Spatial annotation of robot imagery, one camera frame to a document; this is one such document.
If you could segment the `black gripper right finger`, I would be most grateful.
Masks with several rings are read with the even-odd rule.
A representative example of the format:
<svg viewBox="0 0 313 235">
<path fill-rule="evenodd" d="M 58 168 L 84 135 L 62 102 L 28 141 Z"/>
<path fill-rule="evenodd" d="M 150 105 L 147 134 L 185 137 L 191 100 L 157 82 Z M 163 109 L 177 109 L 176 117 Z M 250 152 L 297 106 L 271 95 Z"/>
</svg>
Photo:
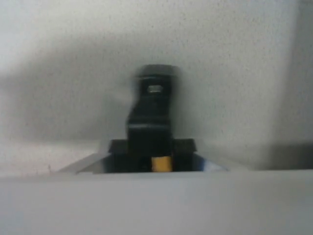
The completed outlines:
<svg viewBox="0 0 313 235">
<path fill-rule="evenodd" d="M 199 155 L 194 139 L 175 139 L 173 148 L 173 172 L 228 171 L 226 167 Z"/>
</svg>

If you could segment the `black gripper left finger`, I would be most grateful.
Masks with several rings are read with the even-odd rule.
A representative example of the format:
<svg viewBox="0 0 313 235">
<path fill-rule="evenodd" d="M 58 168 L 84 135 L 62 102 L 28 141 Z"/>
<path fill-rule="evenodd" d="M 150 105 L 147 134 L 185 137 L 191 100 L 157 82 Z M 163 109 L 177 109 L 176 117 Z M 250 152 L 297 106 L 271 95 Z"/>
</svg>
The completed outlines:
<svg viewBox="0 0 313 235">
<path fill-rule="evenodd" d="M 129 173 L 130 158 L 125 140 L 112 140 L 107 145 L 101 143 L 97 152 L 75 161 L 59 173 Z"/>
</svg>

